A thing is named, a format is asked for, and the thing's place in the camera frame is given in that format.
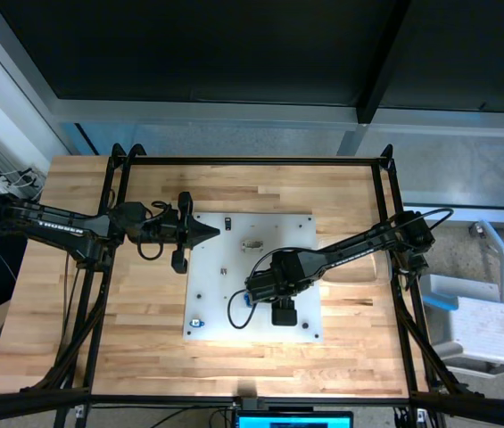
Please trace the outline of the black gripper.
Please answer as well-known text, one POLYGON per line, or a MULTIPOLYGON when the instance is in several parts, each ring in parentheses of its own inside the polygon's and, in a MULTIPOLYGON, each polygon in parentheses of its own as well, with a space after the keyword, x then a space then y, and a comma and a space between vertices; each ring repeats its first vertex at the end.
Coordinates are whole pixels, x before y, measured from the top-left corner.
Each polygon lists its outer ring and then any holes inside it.
POLYGON ((252 305, 268 304, 271 308, 273 326, 296 326, 297 311, 293 296, 297 291, 300 276, 283 267, 253 270, 245 282, 252 305))
POLYGON ((178 204, 175 209, 170 207, 161 221, 161 241, 163 244, 175 244, 172 252, 171 266, 176 273, 187 272, 185 249, 188 246, 189 219, 190 230, 194 233, 190 237, 190 247, 195 248, 219 235, 219 230, 214 226, 206 225, 198 220, 198 216, 191 217, 193 212, 193 199, 189 192, 178 195, 178 204))

